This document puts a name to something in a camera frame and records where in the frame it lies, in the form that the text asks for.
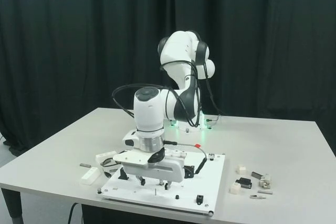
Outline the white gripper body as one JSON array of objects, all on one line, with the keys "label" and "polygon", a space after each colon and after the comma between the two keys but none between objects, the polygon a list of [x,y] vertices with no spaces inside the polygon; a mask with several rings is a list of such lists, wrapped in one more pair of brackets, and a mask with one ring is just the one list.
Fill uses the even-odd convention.
[{"label": "white gripper body", "polygon": [[123,153],[122,165],[128,175],[180,183],[184,179],[184,158],[159,153]]}]

